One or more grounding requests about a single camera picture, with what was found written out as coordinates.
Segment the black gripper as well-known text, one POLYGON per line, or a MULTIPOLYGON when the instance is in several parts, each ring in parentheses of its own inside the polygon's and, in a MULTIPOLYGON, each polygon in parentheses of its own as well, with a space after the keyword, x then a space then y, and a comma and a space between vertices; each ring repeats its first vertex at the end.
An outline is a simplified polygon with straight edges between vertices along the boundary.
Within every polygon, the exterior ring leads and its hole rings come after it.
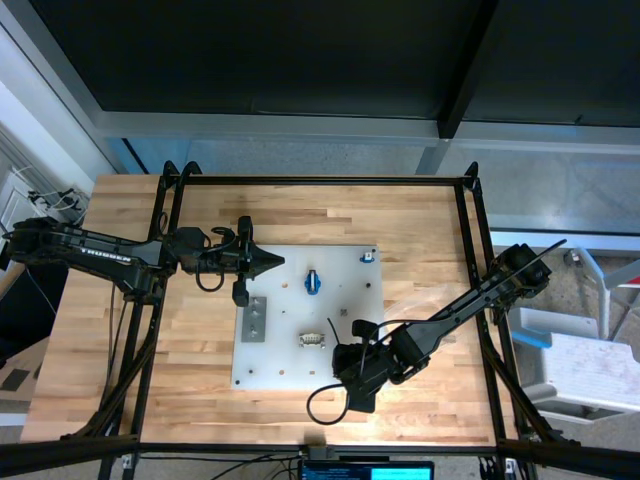
POLYGON ((381 331, 397 321, 375 324, 355 320, 352 335, 360 343, 338 344, 334 348, 334 377, 347 383, 347 409, 361 413, 375 411, 376 395, 398 369, 392 343, 398 330, 391 329, 379 337, 381 331))
POLYGON ((220 281, 215 287, 201 285, 201 290, 215 293, 224 286, 225 275, 233 274, 236 280, 232 285, 232 299, 236 306, 246 307, 249 304, 246 280, 284 265, 284 258, 253 242, 253 223, 249 216, 238 219, 236 232, 227 227, 215 227, 212 232, 222 240, 201 254, 201 272, 216 274, 220 281))

